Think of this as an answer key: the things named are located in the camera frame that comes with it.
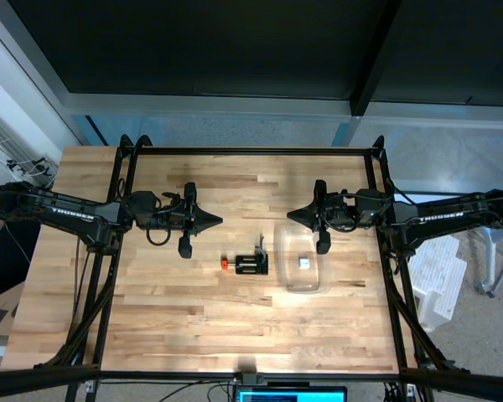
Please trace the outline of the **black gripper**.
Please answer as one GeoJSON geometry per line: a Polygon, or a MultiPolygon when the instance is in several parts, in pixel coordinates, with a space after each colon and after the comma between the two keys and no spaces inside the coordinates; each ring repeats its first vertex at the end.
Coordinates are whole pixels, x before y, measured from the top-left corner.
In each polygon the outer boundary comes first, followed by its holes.
{"type": "Polygon", "coordinates": [[[344,201],[344,194],[328,193],[324,180],[315,182],[314,201],[305,207],[288,212],[287,217],[318,234],[316,241],[318,255],[326,255],[331,247],[328,229],[339,233],[350,233],[357,229],[355,217],[344,201]]]}
{"type": "Polygon", "coordinates": [[[192,257],[190,238],[194,231],[195,218],[197,218],[195,221],[196,235],[222,224],[223,219],[204,211],[199,205],[196,205],[197,190],[192,182],[184,185],[183,196],[170,192],[164,192],[162,196],[169,199],[169,204],[162,207],[163,228],[167,232],[167,238],[163,244],[171,239],[171,234],[174,231],[180,231],[182,234],[178,242],[179,255],[184,259],[190,259],[192,257]]]}

